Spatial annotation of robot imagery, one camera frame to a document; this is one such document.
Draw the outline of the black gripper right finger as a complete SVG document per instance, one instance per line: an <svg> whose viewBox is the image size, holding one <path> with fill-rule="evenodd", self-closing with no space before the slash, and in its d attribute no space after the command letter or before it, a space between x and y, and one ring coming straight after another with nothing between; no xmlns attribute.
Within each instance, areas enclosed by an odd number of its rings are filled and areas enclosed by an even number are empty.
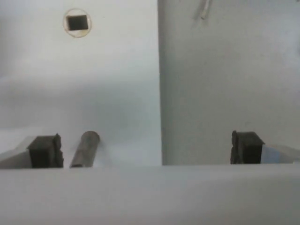
<svg viewBox="0 0 300 225"><path fill-rule="evenodd" d="M300 151L288 146L265 144L253 131L232 132L230 164L292 164L300 162Z"/></svg>

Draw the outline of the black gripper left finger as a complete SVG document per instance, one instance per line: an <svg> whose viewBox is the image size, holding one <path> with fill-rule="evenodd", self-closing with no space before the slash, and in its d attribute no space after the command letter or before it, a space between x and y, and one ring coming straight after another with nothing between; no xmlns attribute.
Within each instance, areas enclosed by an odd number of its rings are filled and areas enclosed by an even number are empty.
<svg viewBox="0 0 300 225"><path fill-rule="evenodd" d="M63 168L61 136L27 136L16 148L0 154L1 169Z"/></svg>

